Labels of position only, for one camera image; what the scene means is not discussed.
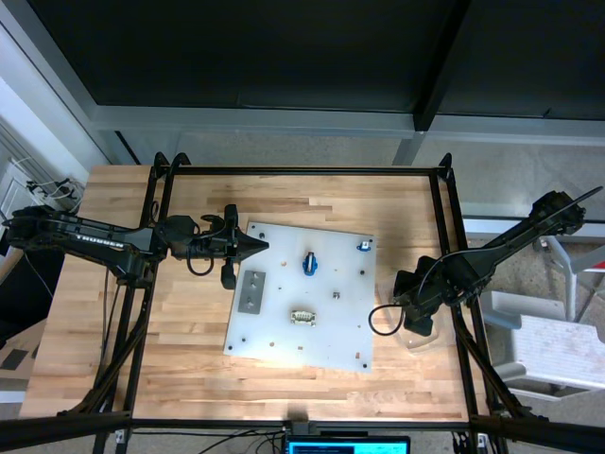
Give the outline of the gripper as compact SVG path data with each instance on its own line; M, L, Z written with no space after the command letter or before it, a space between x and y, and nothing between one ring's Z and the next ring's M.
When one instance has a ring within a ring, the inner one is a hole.
M394 303L402 308L404 329L421 337L433 330L436 308L421 302L424 278L417 272L398 271L394 282Z
M209 268L202 272L196 272L198 276L209 274L214 263L223 259L224 263L220 270L220 282L224 288L235 288L236 278L233 264L237 258L245 260L257 253L268 249L268 243L254 236L245 234L238 227L238 213L235 204L228 204L224 208L221 218L218 215L203 215L201 220L209 224L209 228L196 234L196 259L208 259Z

